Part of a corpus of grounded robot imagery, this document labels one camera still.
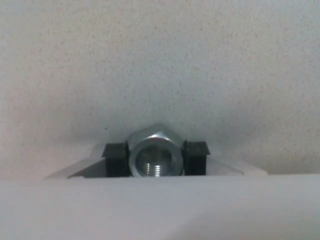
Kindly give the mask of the gripper left finger with black tip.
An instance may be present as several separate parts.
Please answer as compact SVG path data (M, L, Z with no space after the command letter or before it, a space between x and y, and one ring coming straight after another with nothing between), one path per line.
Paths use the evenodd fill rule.
M99 143L90 155L47 176L48 179L125 178L128 176L128 146Z

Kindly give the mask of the gripper right finger with black tip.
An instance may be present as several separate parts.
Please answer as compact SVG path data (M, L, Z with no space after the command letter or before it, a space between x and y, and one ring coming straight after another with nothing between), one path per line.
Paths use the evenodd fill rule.
M227 163L211 156L206 141L185 141L183 145L185 176L244 176L245 174Z

